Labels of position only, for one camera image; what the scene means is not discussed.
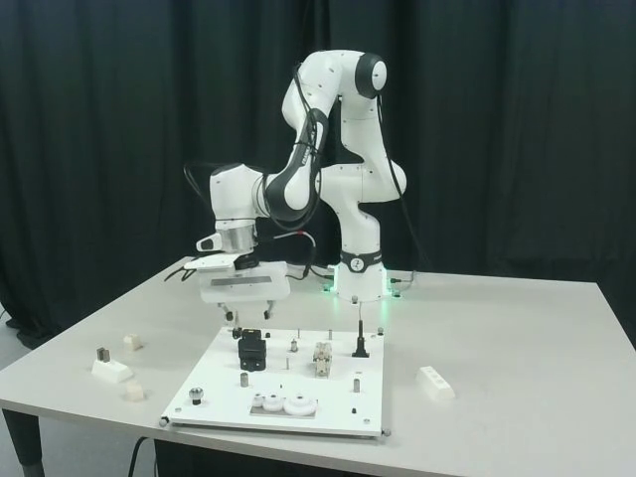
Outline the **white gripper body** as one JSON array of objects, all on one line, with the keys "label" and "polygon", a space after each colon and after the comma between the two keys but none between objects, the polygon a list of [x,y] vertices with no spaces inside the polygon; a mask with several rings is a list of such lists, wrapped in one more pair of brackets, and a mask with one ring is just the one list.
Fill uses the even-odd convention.
[{"label": "white gripper body", "polygon": [[290,294],[284,261],[262,262],[244,270],[198,272],[200,294],[208,303],[276,301]]}]

